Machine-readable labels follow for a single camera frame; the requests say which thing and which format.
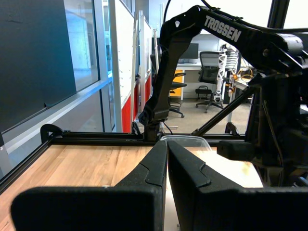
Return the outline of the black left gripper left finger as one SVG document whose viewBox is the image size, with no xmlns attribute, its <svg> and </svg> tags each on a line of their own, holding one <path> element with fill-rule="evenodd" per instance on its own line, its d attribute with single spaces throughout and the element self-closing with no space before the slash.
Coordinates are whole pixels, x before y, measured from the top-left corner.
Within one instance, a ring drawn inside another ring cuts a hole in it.
<svg viewBox="0 0 308 231">
<path fill-rule="evenodd" d="M 113 187 L 35 187 L 17 195 L 18 231 L 161 231 L 164 228 L 167 145 L 159 141 Z"/>
</svg>

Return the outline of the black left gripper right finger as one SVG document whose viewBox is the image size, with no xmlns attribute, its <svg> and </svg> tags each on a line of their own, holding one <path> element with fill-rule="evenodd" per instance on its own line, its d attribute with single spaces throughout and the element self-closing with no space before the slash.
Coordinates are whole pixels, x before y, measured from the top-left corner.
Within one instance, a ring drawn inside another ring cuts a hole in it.
<svg viewBox="0 0 308 231">
<path fill-rule="evenodd" d="M 244 188 L 169 141 L 168 172 L 183 231 L 305 231 L 306 187 Z"/>
</svg>

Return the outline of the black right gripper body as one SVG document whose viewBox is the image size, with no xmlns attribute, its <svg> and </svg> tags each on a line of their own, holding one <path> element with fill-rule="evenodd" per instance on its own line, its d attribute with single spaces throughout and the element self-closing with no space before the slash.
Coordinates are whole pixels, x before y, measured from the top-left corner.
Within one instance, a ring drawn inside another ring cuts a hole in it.
<svg viewBox="0 0 308 231">
<path fill-rule="evenodd" d="M 253 105 L 244 141 L 220 141 L 217 152 L 252 162 L 266 185 L 307 187 L 308 111 L 302 105 L 280 111 Z"/>
</svg>

